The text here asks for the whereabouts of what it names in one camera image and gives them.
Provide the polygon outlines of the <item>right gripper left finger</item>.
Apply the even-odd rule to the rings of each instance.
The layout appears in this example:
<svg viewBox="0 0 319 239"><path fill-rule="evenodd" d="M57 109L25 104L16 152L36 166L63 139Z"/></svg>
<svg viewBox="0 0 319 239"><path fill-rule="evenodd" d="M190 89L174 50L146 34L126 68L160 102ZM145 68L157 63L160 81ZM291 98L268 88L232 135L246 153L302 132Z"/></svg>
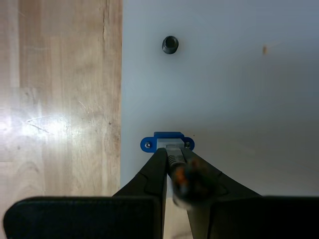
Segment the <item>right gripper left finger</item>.
<svg viewBox="0 0 319 239"><path fill-rule="evenodd" d="M160 239L167 152L158 149L111 197L31 197L13 204L3 228L9 239Z"/></svg>

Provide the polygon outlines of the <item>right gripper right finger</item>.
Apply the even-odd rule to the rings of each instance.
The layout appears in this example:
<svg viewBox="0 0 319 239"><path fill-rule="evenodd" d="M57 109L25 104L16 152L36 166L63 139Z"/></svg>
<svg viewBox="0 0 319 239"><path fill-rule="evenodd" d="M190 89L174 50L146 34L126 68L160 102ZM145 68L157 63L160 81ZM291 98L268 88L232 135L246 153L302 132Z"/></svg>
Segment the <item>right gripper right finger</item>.
<svg viewBox="0 0 319 239"><path fill-rule="evenodd" d="M184 149L187 162L196 159L215 183L208 202L187 215L195 239L317 239L317 197L261 196L228 177L203 158Z"/></svg>

